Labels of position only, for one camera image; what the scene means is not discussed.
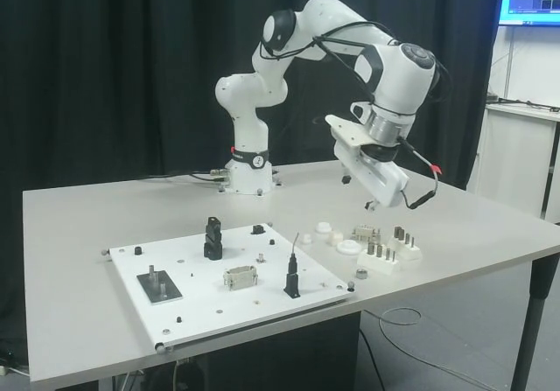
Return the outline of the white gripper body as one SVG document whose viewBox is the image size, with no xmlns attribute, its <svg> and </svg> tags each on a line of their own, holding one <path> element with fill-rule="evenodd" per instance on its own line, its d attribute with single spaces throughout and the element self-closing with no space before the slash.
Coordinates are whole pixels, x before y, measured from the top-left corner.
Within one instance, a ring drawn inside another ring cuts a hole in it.
<svg viewBox="0 0 560 391">
<path fill-rule="evenodd" d="M 365 157 L 357 147 L 350 147 L 340 140 L 334 144 L 333 151 L 351 172 L 351 179 L 357 180 L 367 190 L 370 196 L 367 201 L 375 198 L 379 201 L 378 206 L 383 207 L 402 204 L 402 191 L 410 178 L 394 162 L 382 163 Z"/>
</svg>

